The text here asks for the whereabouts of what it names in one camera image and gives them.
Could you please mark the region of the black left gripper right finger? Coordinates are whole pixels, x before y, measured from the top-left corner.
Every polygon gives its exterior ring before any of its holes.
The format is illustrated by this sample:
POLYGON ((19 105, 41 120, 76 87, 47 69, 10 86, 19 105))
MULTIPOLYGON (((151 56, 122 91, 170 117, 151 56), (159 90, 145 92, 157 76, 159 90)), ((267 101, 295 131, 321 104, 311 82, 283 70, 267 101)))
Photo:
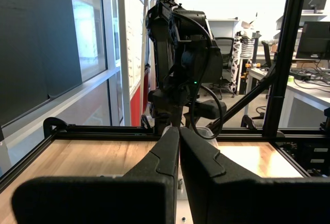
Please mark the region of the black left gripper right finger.
POLYGON ((327 178, 262 178, 185 127, 180 165, 194 223, 329 223, 327 178))

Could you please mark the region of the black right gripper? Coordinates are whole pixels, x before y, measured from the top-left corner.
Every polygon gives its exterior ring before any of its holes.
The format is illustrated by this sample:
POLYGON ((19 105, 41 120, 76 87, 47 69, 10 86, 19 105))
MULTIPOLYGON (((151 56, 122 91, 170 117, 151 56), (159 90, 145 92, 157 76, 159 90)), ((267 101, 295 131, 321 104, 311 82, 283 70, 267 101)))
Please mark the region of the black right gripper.
POLYGON ((192 101, 186 104, 174 103, 160 89, 152 90, 148 94, 150 102, 150 114, 155 120, 180 121, 182 116, 186 120, 195 121, 203 117, 206 119, 222 119, 227 111, 227 106, 221 102, 216 94, 208 87, 201 88, 212 96, 211 100, 205 102, 192 101))

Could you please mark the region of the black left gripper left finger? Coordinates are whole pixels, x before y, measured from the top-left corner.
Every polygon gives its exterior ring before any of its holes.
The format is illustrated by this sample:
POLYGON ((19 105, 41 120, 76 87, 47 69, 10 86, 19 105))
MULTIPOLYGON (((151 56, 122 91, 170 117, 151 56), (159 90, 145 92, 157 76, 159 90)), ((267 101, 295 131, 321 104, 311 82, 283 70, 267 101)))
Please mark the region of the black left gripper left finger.
POLYGON ((175 223, 179 131, 169 128, 121 177, 39 177, 11 205, 18 223, 175 223))

